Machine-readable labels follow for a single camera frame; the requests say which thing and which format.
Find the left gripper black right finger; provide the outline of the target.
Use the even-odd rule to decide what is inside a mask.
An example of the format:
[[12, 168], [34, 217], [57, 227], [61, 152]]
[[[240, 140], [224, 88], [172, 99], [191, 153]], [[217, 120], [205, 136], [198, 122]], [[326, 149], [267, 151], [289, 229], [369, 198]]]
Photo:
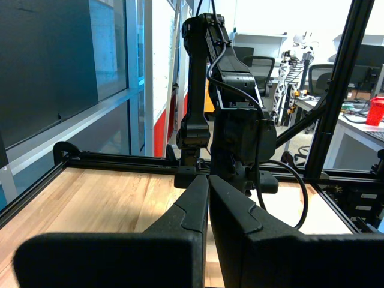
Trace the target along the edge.
[[218, 176], [210, 220], [226, 287], [373, 287], [383, 236], [305, 235]]

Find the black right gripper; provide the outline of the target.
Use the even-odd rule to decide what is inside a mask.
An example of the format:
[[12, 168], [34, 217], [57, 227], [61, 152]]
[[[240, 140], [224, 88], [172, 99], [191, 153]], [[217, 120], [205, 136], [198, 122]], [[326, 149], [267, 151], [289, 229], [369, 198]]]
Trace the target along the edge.
[[260, 169], [272, 158], [277, 146], [277, 132], [268, 116], [260, 119], [251, 109], [222, 110], [215, 117], [213, 132], [204, 117], [192, 124], [190, 119], [189, 115], [184, 116], [176, 135], [181, 157], [175, 187], [187, 188], [201, 173], [204, 164], [199, 158], [200, 150], [210, 148], [210, 175], [219, 176], [248, 196], [252, 190], [277, 192], [277, 179]]

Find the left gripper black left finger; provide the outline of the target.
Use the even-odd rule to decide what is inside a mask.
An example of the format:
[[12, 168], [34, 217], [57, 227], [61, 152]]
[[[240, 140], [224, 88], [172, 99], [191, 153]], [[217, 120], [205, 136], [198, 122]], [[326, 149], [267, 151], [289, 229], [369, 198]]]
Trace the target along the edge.
[[46, 233], [25, 241], [20, 287], [203, 287], [209, 183], [197, 176], [142, 233]]

